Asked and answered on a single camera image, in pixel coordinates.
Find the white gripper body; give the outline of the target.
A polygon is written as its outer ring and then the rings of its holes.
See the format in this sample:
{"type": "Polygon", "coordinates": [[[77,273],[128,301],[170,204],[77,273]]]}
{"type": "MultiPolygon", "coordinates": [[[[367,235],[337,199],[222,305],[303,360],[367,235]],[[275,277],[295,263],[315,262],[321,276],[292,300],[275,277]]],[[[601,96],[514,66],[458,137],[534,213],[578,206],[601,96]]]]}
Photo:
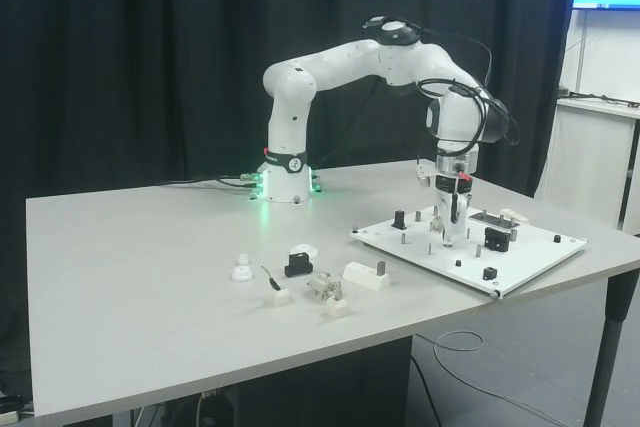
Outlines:
{"type": "Polygon", "coordinates": [[[458,233],[466,232],[466,221],[468,218],[469,195],[458,193],[446,193],[436,191],[436,206],[444,229],[456,229],[458,233]]]}

